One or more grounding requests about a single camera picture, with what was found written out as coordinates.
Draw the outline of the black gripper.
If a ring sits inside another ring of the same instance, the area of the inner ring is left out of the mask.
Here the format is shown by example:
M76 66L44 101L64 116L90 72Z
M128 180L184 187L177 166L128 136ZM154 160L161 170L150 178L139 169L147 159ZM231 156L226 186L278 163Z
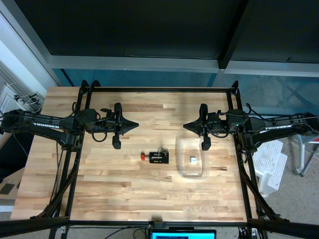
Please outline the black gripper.
M102 108L101 112L105 112L106 116L96 121L97 129L105 136L96 142L103 142L107 138L108 132L113 132L112 146L114 149L121 149L120 134L125 133L137 128L139 124L123 117L122 105L120 103L114 104L114 112L111 109Z
M211 134L216 138L226 138L228 136L228 129L218 114L208 113L208 106L206 104L200 105L199 115L198 119L185 123L183 128L198 136L203 136L201 148L203 151L207 151L211 147L211 138L208 135Z

